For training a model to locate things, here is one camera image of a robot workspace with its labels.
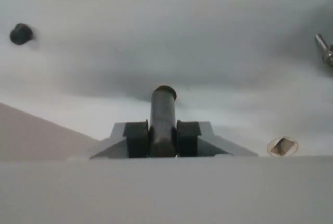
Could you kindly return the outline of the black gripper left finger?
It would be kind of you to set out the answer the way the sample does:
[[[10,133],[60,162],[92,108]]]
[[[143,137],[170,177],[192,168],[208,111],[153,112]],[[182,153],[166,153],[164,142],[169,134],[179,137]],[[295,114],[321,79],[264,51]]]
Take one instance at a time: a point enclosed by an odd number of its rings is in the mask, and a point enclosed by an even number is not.
[[[129,159],[146,158],[149,153],[149,124],[117,122],[110,137],[94,144],[70,159]]]

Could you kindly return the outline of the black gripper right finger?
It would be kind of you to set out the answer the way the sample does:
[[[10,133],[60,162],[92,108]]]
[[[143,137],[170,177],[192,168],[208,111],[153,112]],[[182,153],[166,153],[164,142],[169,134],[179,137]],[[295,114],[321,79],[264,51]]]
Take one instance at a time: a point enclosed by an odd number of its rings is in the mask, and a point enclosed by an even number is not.
[[[208,121],[177,122],[179,157],[214,157],[220,155],[257,157],[258,154],[225,138],[215,135]]]

